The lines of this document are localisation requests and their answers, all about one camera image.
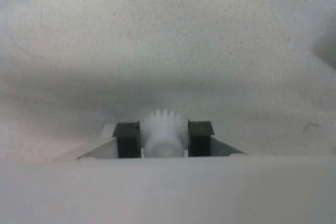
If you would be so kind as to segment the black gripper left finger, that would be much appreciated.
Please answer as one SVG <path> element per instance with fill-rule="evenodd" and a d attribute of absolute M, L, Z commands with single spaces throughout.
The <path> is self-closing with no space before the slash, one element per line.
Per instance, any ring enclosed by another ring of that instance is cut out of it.
<path fill-rule="evenodd" d="M 113 126 L 113 133 L 103 143 L 90 151 L 85 152 L 77 159 L 130 159 L 141 158 L 140 123 L 119 122 Z"/>

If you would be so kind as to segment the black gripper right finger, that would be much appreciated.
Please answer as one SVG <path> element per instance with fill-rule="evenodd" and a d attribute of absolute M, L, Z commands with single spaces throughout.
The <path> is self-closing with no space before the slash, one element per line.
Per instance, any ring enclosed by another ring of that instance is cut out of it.
<path fill-rule="evenodd" d="M 232 155 L 247 155 L 247 153 L 219 141 L 210 121 L 188 120 L 188 156 L 189 157 L 219 157 Z"/>

